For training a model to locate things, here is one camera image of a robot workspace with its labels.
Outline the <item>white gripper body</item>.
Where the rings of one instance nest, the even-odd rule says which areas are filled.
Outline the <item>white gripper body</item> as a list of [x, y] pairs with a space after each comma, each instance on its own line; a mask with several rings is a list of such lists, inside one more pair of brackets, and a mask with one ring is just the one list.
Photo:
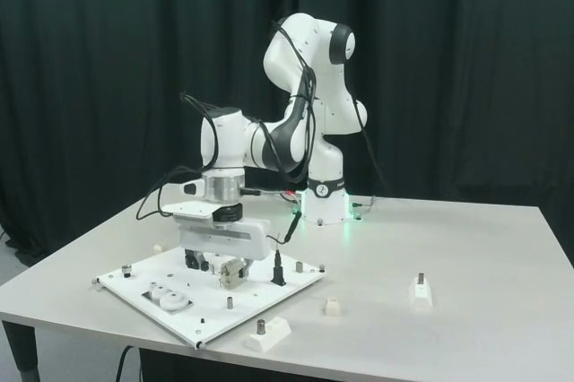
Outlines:
[[206, 222], [178, 218], [182, 248], [260, 261], [268, 257], [270, 222], [243, 218], [235, 222]]

